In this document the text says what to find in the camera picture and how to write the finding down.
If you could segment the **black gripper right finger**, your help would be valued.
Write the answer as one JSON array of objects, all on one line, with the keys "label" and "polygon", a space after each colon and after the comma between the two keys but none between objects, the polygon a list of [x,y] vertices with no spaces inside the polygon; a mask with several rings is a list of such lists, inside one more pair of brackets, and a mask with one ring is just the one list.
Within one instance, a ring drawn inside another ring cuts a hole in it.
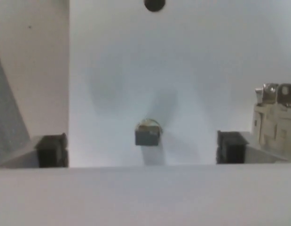
[{"label": "black gripper right finger", "polygon": [[217,131],[217,164],[291,163],[279,151],[261,145],[248,131]]}]

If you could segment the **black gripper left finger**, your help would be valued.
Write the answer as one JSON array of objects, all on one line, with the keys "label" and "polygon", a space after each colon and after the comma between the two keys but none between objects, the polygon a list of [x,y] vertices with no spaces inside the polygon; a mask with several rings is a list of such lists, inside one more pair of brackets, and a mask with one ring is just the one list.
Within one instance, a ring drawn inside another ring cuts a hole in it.
[{"label": "black gripper left finger", "polygon": [[65,133],[34,136],[24,147],[0,161],[0,169],[67,168],[68,139]]}]

